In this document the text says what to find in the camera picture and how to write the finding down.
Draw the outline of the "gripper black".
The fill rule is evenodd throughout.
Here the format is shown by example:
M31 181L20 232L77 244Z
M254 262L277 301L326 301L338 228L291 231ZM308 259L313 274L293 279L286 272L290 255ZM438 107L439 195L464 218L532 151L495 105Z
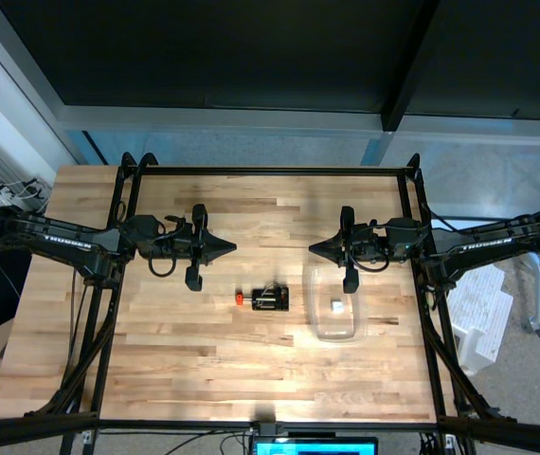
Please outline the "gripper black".
M359 271L380 273L389 266L386 249L380 246L375 225L355 224L354 209L344 206L340 213L340 229L333 237L315 243L309 251L333 264L345 267L344 292L356 292Z
M204 204L193 207L190 223L185 217L176 215L166 215L165 220L175 223L175 228L172 231L165 229L153 239L149 255L150 272L157 278L168 278L175 271L178 260L189 260L185 283L190 291L201 291L203 278L199 271L200 265L210 264L234 252L237 245L216 237L207 230L207 209ZM154 269L153 261L160 259L171 260L169 271L160 273Z

